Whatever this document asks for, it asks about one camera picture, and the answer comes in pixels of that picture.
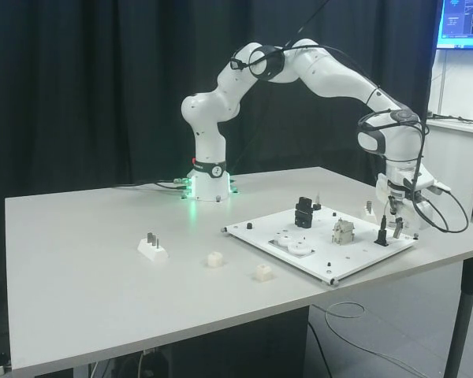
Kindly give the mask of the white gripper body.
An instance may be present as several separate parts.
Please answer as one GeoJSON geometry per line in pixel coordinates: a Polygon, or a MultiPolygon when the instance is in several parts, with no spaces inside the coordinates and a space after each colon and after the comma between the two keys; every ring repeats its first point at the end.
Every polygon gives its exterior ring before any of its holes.
{"type": "Polygon", "coordinates": [[[415,211],[412,202],[406,198],[393,196],[387,198],[384,214],[387,227],[394,229],[398,226],[402,231],[421,231],[430,225],[415,211]]]}

